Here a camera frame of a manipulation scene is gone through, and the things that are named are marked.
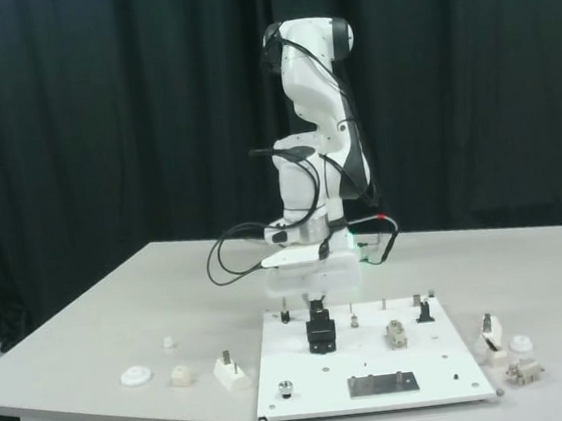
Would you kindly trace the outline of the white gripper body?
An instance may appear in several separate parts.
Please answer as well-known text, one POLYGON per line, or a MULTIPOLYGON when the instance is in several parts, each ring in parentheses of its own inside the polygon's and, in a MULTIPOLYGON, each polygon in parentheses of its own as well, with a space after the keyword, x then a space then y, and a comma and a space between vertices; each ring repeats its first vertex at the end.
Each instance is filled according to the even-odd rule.
POLYGON ((265 283, 271 297, 352 288, 359 285, 357 259, 331 258, 321 263, 274 268, 268 271, 265 283))

